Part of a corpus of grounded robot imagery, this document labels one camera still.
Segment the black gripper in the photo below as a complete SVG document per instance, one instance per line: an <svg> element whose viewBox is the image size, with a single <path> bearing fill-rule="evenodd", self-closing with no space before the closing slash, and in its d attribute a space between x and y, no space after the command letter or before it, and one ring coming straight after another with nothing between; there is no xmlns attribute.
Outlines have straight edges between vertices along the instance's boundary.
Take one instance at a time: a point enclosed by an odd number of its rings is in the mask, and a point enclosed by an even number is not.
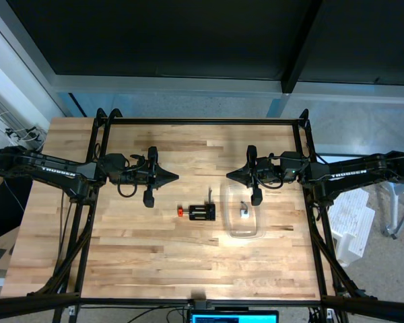
<svg viewBox="0 0 404 323"><path fill-rule="evenodd" d="M147 157L143 155L130 155L131 158L136 159L137 162L133 169L133 182L138 185L145 185L146 189L143 193L143 204L147 208L154 207L154 193L156 183L156 166L157 166L157 188L161 188L166 184L177 181L179 179L178 174L174 174L163 169L158 164L158 150L157 147L152 146L148 149Z"/></svg>
<svg viewBox="0 0 404 323"><path fill-rule="evenodd" d="M250 188L251 205L259 206L263 201L260 186L268 190L280 189L280 176L270 157L257 157L257 148L254 145L247 147L246 161L247 164L243 167L227 173L226 178Z"/></svg>

